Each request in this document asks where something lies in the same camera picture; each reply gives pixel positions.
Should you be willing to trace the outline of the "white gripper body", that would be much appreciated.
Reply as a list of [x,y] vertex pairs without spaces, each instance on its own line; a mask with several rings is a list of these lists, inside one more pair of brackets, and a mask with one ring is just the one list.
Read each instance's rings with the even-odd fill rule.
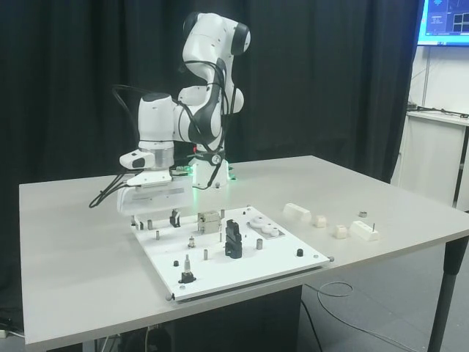
[[167,184],[124,187],[117,192],[117,211],[125,216],[186,208],[192,204],[191,177],[176,177]]

